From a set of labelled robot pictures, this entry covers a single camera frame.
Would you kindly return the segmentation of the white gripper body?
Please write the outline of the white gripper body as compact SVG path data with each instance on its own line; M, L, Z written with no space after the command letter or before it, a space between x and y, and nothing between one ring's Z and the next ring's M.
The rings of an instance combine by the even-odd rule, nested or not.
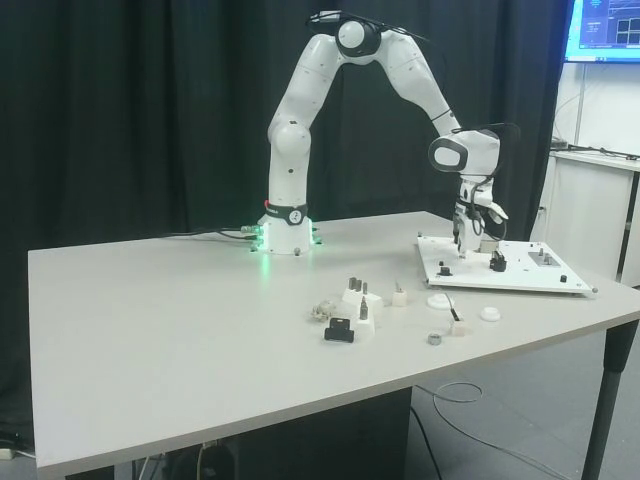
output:
M484 220L477 208L455 204L455 236L459 250L478 250L484 233Z

